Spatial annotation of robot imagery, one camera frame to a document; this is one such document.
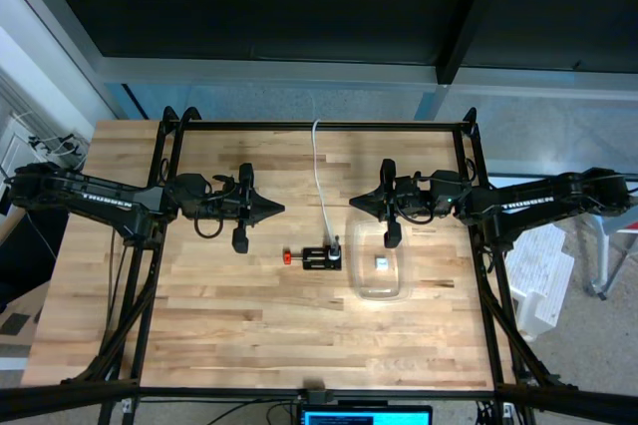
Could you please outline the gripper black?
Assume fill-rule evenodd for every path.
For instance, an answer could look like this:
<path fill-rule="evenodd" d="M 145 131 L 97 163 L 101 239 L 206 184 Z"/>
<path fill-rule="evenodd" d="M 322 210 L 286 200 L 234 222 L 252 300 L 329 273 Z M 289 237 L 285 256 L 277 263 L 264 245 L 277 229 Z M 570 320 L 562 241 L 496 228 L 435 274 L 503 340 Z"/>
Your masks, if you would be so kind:
<path fill-rule="evenodd" d="M 239 167 L 239 177 L 215 175 L 214 178 L 223 183 L 219 216 L 237 221 L 233 230 L 231 244 L 235 252 L 248 252 L 249 240 L 246 228 L 255 226 L 263 220 L 284 213 L 282 204 L 262 197 L 254 188 L 254 170 L 251 163 Z"/>
<path fill-rule="evenodd" d="M 403 236 L 399 217 L 414 225 L 425 225 L 432 221 L 429 193 L 422 191 L 413 177 L 397 177 L 396 164 L 390 159 L 382 161 L 380 180 L 380 188 L 351 198 L 349 205 L 378 222 L 384 221 L 387 225 L 384 247 L 396 248 Z"/>

